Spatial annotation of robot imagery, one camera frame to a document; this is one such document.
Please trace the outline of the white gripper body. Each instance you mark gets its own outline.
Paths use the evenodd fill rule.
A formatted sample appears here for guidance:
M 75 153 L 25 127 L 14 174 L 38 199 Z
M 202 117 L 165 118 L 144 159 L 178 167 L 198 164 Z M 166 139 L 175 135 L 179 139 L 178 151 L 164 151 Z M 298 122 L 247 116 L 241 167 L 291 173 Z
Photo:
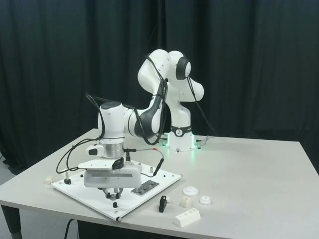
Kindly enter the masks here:
M 138 188 L 142 184 L 141 166 L 124 166 L 117 170 L 91 170 L 84 173 L 84 185 L 93 188 Z

